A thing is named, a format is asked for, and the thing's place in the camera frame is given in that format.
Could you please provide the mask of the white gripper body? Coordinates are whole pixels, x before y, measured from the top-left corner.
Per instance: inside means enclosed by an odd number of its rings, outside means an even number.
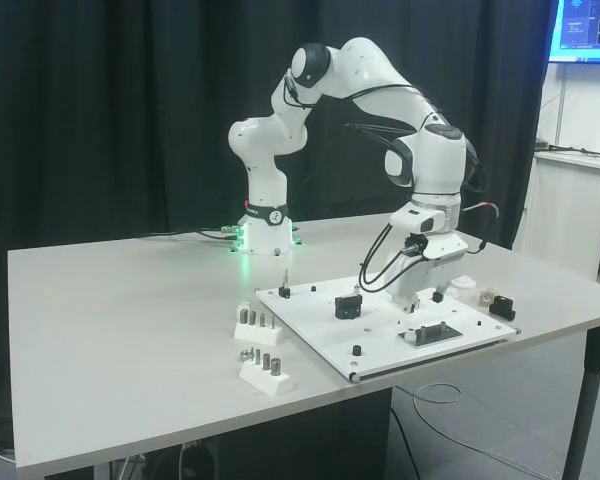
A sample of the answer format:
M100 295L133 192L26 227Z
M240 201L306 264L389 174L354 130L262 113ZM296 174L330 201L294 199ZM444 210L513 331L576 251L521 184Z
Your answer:
M418 264L409 268L397 280L387 287L387 293L396 304L407 304L414 294L447 284L461 276L464 272L465 254L446 257L436 260L423 260L421 256L407 256L395 253L387 257L387 263L393 258L396 260L387 269L387 281L393 279L402 270L418 261Z

